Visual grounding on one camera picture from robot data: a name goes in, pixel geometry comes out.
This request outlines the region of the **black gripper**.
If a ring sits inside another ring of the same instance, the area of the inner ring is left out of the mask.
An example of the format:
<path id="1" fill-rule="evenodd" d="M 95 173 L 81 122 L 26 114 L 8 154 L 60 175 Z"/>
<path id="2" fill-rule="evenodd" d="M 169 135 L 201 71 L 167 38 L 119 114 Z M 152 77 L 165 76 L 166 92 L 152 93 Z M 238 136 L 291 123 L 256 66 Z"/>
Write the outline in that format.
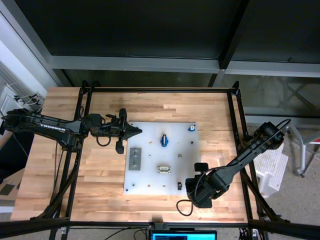
<path id="1" fill-rule="evenodd" d="M 127 124 L 127 111 L 125 108 L 119 110 L 119 116 L 106 114 L 107 118 L 110 118 L 110 122 L 104 123 L 99 127 L 96 133 L 96 143 L 100 147 L 107 147 L 112 138 L 118 138 L 118 141 L 115 144 L 115 150 L 118 154 L 124 153 L 123 140 L 125 139 L 126 133 L 126 124 Z M 134 126 L 132 123 L 128 123 L 127 126 L 127 138 L 132 138 L 136 135 L 142 133 L 142 129 Z M 108 142 L 106 144 L 101 144 L 99 137 L 108 137 Z"/>
<path id="2" fill-rule="evenodd" d="M 209 168 L 206 162 L 197 162 L 194 164 L 194 171 L 199 174 L 195 175 L 193 204 L 197 208 L 211 208 L 214 189 L 211 177 L 215 173 L 215 168 Z"/>

